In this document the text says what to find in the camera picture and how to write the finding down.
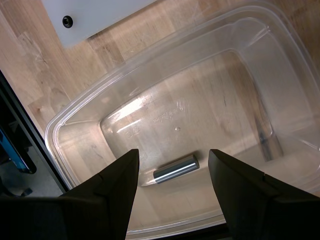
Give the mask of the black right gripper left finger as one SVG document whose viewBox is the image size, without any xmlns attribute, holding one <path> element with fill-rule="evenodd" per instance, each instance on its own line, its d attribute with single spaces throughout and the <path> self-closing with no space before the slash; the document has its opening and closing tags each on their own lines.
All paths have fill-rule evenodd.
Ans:
<svg viewBox="0 0 320 240">
<path fill-rule="evenodd" d="M 58 197 L 1 197 L 2 240 L 124 240 L 138 187 L 131 149 Z"/>
</svg>

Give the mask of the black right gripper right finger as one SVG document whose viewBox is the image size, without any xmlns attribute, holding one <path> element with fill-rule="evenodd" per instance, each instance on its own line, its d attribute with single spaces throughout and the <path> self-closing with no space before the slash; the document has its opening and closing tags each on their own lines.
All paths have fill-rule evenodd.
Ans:
<svg viewBox="0 0 320 240">
<path fill-rule="evenodd" d="M 208 169 L 235 240 L 318 240 L 320 199 L 218 150 Z"/>
</svg>

